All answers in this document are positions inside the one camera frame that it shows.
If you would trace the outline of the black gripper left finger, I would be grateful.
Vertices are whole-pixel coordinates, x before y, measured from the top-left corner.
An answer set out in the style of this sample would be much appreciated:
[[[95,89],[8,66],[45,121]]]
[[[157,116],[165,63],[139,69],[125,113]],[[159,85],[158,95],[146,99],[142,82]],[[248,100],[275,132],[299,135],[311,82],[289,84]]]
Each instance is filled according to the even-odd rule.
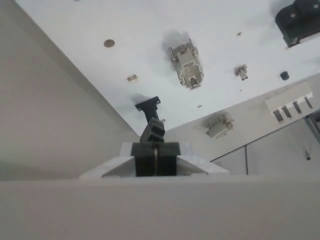
[[[133,178],[155,174],[155,155],[151,143],[125,142],[119,156],[83,173],[81,178]]]

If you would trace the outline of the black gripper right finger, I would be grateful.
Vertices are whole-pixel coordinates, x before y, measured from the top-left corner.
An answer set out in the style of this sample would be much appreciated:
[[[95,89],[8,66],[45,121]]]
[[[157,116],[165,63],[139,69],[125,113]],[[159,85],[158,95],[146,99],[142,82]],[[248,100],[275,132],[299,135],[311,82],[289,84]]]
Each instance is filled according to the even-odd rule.
[[[225,168],[195,155],[188,143],[163,142],[156,158],[157,176],[230,175]]]

